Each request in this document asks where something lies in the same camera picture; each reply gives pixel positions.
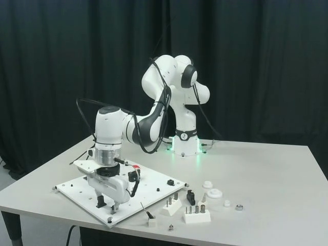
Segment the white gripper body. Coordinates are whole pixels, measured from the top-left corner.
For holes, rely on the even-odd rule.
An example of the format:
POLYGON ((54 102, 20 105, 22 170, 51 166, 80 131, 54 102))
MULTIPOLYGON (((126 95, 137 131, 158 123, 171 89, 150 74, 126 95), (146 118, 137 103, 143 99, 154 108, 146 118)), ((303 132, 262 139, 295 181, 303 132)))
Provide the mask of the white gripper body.
POLYGON ((119 175, 112 177, 100 176, 95 173, 87 174, 88 185, 94 190, 98 190, 113 201, 120 204, 130 200, 130 195, 127 191, 129 182, 119 175))

